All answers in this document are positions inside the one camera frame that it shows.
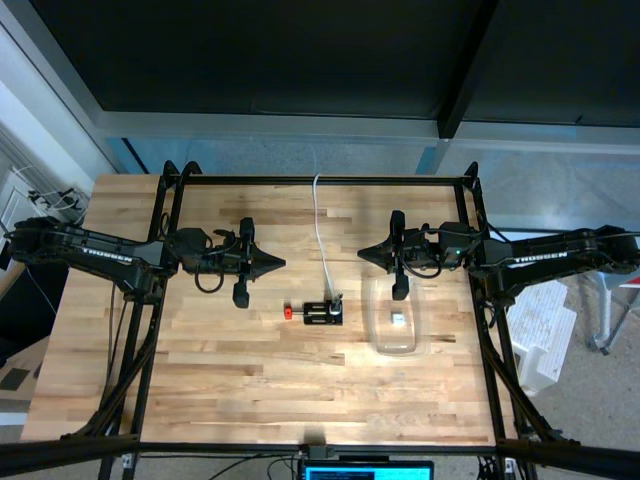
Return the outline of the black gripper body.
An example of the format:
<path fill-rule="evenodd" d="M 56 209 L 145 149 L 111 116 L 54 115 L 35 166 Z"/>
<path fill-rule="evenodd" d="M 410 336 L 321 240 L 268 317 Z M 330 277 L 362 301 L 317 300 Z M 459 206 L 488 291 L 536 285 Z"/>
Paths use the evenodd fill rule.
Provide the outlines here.
<path fill-rule="evenodd" d="M 237 276 L 232 293 L 234 305 L 248 307 L 250 299 L 248 282 L 251 280 L 252 245 L 255 236 L 254 221 L 251 217 L 243 218 L 240 221 L 238 234 L 223 229 L 216 229 L 214 233 L 224 238 L 219 247 L 222 251 L 221 272 Z"/>
<path fill-rule="evenodd" d="M 442 272 L 438 254 L 426 239 L 426 232 L 423 229 L 407 230 L 405 221 L 403 212 L 392 211 L 390 235 L 394 242 L 391 253 L 394 257 L 395 282 L 392 286 L 394 301 L 405 300 L 409 294 L 407 273 L 415 278 L 431 280 L 437 278 Z"/>

